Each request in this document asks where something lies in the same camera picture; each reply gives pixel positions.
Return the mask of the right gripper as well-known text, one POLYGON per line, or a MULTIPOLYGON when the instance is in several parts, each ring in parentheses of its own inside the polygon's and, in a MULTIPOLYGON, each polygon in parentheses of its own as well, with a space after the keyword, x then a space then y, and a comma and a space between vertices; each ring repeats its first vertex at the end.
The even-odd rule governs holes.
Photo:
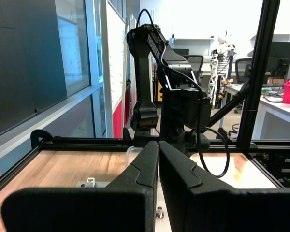
POLYGON ((166 141, 185 155, 198 152, 199 148, 202 151, 208 151, 210 148, 209 139, 203 133, 198 140, 198 132, 195 129, 185 131, 183 127, 177 126, 161 129, 160 140, 166 141))

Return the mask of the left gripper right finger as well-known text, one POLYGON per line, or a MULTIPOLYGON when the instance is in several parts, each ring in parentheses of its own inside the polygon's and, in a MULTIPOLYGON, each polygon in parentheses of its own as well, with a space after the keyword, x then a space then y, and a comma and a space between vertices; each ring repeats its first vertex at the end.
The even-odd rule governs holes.
POLYGON ((159 175, 174 232, 290 232, 290 188, 236 189, 160 142, 159 175))

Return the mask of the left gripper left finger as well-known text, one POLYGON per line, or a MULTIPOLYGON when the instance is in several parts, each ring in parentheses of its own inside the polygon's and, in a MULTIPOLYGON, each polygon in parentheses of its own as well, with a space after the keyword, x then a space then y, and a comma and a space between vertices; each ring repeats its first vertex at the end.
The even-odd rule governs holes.
POLYGON ((25 188, 2 203, 8 232, 152 232, 159 146, 151 141, 103 188, 25 188))

